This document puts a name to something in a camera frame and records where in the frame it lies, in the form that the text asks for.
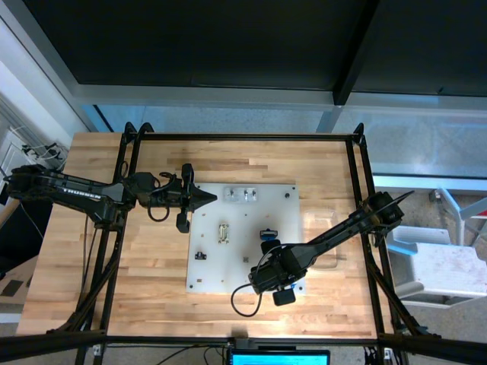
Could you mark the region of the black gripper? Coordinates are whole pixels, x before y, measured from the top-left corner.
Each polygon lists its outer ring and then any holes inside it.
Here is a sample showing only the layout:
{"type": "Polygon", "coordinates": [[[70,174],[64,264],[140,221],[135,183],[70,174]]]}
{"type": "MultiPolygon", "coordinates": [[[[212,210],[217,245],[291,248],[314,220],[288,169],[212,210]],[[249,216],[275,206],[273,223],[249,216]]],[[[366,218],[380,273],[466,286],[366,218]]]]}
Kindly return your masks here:
{"type": "Polygon", "coordinates": [[[261,292],[272,292],[273,302],[276,306],[284,306],[295,301],[292,283],[281,263],[282,252],[286,245],[277,239],[266,240],[261,243],[263,257],[260,259],[260,275],[263,280],[260,284],[261,292]]]}
{"type": "MultiPolygon", "coordinates": [[[[180,178],[173,176],[172,182],[167,188],[167,211],[171,208],[179,208],[180,212],[176,218],[176,228],[180,233],[188,233],[190,222],[188,213],[190,212],[190,199],[192,198],[192,186],[194,182],[194,170],[190,163],[182,165],[180,178]]],[[[208,205],[217,200],[217,195],[194,187],[194,210],[208,205]]]]}

